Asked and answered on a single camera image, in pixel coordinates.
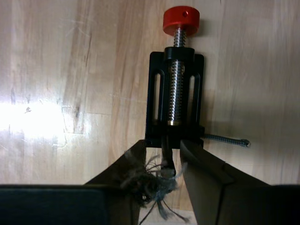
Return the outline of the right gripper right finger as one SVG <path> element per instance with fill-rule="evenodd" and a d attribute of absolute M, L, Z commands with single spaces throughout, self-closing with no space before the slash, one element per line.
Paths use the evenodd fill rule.
<path fill-rule="evenodd" d="M 269 185 L 188 140 L 180 159 L 199 225 L 298 225 L 300 187 Z"/>

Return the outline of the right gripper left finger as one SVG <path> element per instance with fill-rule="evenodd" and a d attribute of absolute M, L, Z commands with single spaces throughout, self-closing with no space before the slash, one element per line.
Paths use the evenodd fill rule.
<path fill-rule="evenodd" d="M 2 225 L 136 225 L 140 206 L 121 187 L 145 164 L 139 140 L 117 161 L 84 185 L 1 185 Z"/>

